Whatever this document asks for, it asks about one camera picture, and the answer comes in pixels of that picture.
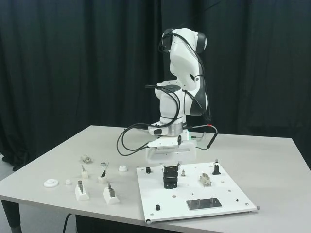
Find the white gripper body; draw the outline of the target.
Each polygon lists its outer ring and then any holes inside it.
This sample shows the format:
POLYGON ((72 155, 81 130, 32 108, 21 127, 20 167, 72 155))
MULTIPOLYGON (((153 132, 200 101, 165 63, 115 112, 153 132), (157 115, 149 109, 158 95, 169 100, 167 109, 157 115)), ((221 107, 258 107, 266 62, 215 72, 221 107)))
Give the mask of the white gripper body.
POLYGON ((146 151, 148 163, 188 163, 196 160, 196 140, 182 141, 180 145, 157 146, 146 151))

